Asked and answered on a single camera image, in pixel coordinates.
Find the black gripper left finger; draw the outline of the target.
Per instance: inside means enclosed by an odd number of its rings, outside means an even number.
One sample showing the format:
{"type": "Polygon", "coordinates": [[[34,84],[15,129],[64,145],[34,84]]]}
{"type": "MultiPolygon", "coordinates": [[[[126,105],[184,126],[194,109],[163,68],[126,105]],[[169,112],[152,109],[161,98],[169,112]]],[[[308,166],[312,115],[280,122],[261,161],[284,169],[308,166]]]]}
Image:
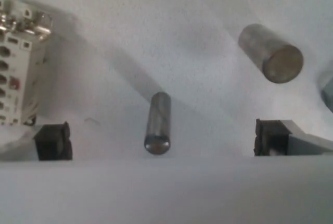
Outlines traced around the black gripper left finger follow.
{"type": "Polygon", "coordinates": [[[73,160],[67,122],[1,127],[1,161],[73,160]]]}

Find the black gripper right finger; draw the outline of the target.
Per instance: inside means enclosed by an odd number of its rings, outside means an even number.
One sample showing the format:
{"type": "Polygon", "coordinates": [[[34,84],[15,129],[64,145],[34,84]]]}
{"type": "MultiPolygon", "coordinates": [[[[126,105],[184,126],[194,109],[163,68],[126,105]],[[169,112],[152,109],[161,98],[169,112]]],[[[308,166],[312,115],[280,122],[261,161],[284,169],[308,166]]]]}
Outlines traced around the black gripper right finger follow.
{"type": "Polygon", "coordinates": [[[332,155],[332,141],[305,133],[292,120],[256,120],[255,156],[332,155]]]}

